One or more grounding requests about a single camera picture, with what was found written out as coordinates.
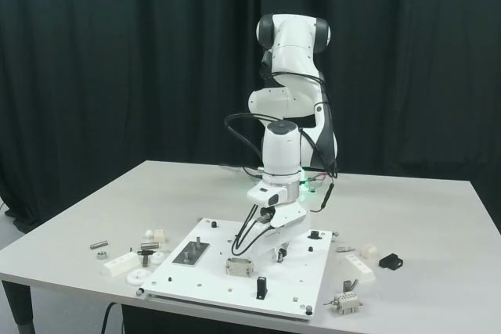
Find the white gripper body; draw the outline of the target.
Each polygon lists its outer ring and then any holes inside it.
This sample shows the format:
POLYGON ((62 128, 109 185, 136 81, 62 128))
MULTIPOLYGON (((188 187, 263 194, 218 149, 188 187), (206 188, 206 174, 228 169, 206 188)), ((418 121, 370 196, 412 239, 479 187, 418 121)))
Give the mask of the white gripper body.
POLYGON ((308 230, 307 210, 299 202, 262 208, 257 223, 250 232, 250 241, 268 228, 250 246, 252 257, 261 257, 270 251, 277 253, 279 249, 286 250, 293 239, 308 230))

